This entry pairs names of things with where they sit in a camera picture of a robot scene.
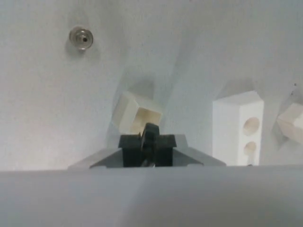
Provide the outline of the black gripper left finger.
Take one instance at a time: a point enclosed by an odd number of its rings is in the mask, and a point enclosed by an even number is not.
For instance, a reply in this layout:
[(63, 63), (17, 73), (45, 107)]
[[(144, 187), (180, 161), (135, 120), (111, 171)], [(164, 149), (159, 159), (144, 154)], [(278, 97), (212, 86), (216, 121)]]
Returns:
[(126, 168), (140, 167), (142, 165), (141, 136), (120, 135), (110, 140), (114, 142), (109, 148), (89, 155), (88, 157), (72, 164), (69, 168)]

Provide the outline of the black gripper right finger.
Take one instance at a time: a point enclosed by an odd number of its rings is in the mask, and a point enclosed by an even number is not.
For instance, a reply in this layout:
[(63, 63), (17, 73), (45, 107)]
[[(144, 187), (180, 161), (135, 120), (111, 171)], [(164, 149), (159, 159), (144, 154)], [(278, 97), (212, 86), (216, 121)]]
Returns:
[(211, 155), (190, 147), (186, 136), (162, 135), (158, 140), (158, 150), (155, 152), (156, 167), (181, 166), (226, 166)]

